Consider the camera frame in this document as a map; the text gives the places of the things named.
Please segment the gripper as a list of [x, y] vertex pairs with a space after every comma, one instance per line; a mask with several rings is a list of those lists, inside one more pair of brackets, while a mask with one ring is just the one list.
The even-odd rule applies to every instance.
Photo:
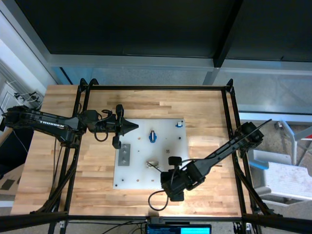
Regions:
[[121, 104], [116, 106], [116, 113], [112, 114], [106, 124], [108, 133], [114, 133], [115, 136], [112, 140], [112, 145], [115, 149], [121, 148], [121, 142], [119, 141], [119, 136], [123, 136], [130, 131], [133, 131], [138, 128], [138, 125], [132, 122], [129, 122], [124, 118], [124, 109]]
[[188, 179], [188, 171], [190, 167], [190, 160], [182, 160], [181, 157], [169, 157], [169, 165], [173, 166], [167, 172], [161, 172], [160, 182], [162, 189], [166, 194], [169, 194], [171, 201], [184, 201], [184, 190], [190, 186], [190, 179]]

